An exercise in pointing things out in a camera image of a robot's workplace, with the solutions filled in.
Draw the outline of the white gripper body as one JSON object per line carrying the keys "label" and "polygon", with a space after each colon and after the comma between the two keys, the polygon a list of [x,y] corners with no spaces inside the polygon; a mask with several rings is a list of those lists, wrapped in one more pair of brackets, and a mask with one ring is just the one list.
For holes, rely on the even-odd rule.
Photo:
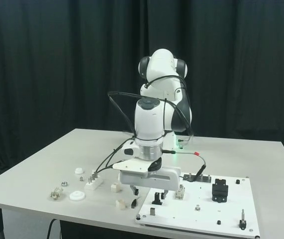
{"label": "white gripper body", "polygon": [[119,181],[123,185],[155,188],[160,190],[176,191],[180,185],[181,169],[179,167],[162,167],[151,172],[120,171]]}

